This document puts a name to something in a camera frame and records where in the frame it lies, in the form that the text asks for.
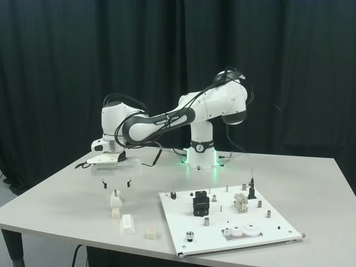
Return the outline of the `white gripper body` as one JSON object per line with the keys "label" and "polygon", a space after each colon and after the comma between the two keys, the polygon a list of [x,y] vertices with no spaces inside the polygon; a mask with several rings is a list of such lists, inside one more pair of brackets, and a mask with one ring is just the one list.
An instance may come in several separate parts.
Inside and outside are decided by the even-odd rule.
{"label": "white gripper body", "polygon": [[94,164],[93,177],[101,179],[129,178],[141,175],[141,161],[139,159],[127,159],[110,164]]}

